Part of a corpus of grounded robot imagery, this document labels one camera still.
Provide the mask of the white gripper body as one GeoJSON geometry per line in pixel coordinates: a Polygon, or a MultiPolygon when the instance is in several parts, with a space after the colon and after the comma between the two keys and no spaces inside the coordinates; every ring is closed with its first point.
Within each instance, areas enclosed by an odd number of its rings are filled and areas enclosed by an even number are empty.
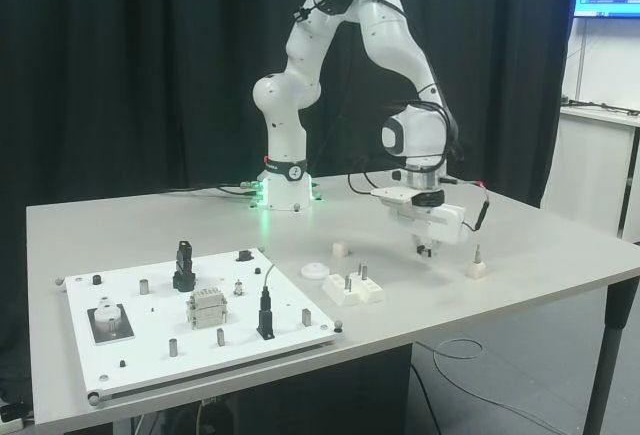
{"type": "Polygon", "coordinates": [[[463,222],[465,210],[444,204],[427,208],[411,204],[391,207],[392,219],[409,233],[415,245],[456,245],[467,238],[463,222]]]}

